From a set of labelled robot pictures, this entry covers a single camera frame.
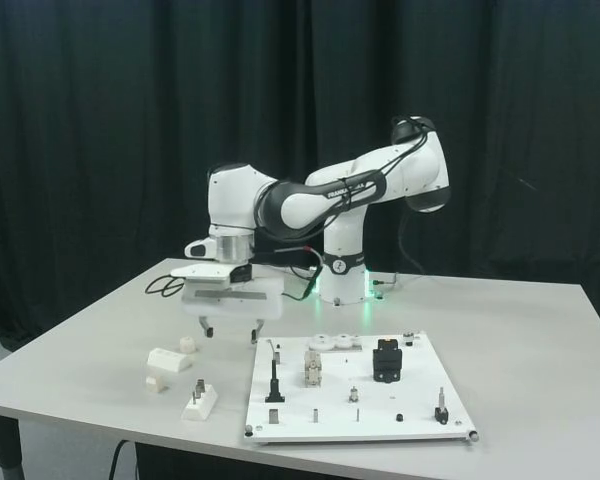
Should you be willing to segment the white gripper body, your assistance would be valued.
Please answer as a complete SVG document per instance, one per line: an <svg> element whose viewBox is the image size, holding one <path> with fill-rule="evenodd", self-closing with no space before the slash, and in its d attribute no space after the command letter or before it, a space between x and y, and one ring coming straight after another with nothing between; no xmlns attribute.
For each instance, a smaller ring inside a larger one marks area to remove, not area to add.
<svg viewBox="0 0 600 480"><path fill-rule="evenodd" d="M187 280L181 297L184 310L197 317L278 320L282 316L284 281L255 278L228 287Z"/></svg>

